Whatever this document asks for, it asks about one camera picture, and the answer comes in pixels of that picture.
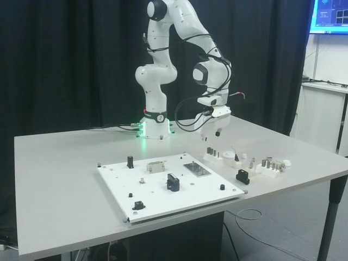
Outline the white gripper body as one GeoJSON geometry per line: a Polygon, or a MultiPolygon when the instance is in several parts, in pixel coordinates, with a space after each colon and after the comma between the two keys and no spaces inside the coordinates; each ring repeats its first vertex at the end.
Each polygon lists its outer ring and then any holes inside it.
{"type": "Polygon", "coordinates": [[[204,112],[195,117],[194,131],[200,135],[214,135],[218,128],[222,129],[229,125],[231,120],[231,110],[228,106],[209,107],[204,112]]]}

